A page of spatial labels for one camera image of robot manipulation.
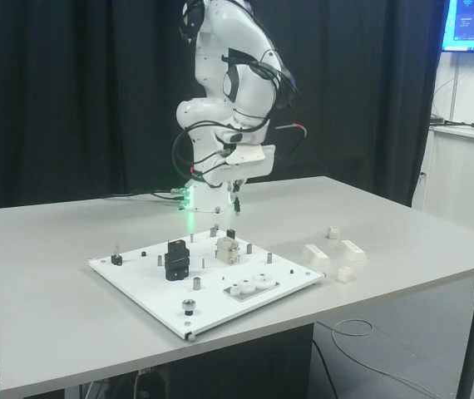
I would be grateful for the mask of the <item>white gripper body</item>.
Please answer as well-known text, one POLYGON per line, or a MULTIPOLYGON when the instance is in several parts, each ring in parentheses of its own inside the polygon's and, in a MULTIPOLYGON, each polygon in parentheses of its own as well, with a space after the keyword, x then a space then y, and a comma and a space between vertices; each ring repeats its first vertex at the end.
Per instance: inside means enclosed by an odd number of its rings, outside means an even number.
POLYGON ((227 157, 217 156, 201 166, 201 177, 210 185, 269 175, 274 167, 274 145, 238 145, 227 157))

